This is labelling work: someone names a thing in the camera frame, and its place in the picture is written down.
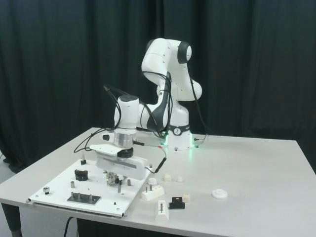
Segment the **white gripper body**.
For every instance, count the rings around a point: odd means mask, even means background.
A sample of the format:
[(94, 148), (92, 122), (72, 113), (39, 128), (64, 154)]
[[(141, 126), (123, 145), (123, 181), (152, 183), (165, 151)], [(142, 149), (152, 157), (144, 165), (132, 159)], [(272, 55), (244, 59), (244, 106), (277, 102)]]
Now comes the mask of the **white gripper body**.
[(149, 175), (146, 169), (148, 161), (144, 158), (133, 156), (124, 161), (111, 160), (105, 157), (98, 156), (96, 166), (102, 170), (126, 176), (128, 178), (143, 180)]

